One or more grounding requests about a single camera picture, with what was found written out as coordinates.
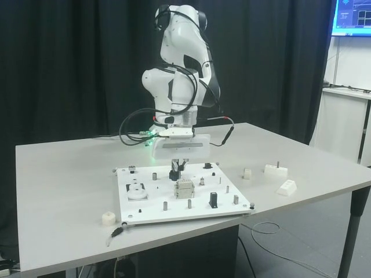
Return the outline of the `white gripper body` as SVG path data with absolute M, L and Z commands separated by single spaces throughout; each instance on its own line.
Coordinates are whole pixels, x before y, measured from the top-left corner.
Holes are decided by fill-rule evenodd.
M 197 134 L 193 138 L 157 138 L 153 143 L 154 159 L 198 159 L 210 154 L 210 135 Z

